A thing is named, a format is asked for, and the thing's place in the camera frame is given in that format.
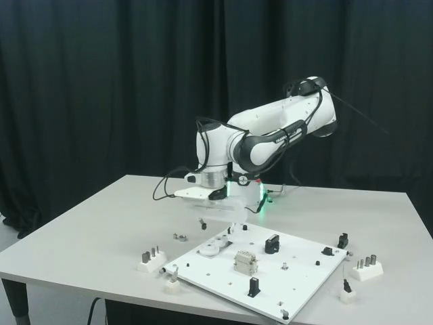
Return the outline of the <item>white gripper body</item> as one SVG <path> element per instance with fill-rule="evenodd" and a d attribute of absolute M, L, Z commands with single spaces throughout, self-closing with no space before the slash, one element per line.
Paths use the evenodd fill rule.
<path fill-rule="evenodd" d="M 246 221 L 245 200 L 242 198 L 225 198 L 223 200 L 184 199 L 183 203 L 197 219 L 227 223 L 244 223 Z"/>

